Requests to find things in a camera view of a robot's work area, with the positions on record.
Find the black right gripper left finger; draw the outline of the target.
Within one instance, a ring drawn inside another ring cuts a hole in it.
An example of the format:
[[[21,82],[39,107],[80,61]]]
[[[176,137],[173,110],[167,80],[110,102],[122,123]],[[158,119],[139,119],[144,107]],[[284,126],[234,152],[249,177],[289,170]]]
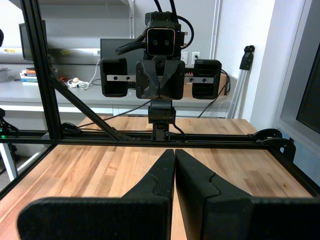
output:
[[[122,197],[46,197],[18,215],[22,240],[168,240],[175,153],[166,150]]]

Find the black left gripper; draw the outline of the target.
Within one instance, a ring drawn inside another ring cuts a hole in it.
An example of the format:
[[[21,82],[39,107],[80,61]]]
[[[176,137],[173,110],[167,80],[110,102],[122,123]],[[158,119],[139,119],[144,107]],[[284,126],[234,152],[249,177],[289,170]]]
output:
[[[104,58],[100,64],[102,93],[106,97],[122,98],[135,83],[138,99],[180,100],[185,83],[191,83],[191,96],[198,100],[213,100],[218,96],[222,64],[214,59],[197,59],[192,68],[181,60],[156,56],[139,60],[132,74],[125,58]]]

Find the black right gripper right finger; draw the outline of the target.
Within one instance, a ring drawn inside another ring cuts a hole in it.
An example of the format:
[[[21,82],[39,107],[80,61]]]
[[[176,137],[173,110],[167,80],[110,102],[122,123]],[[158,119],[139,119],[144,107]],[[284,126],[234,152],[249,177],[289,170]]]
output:
[[[182,149],[176,189],[189,240],[316,240],[318,198],[255,197]]]

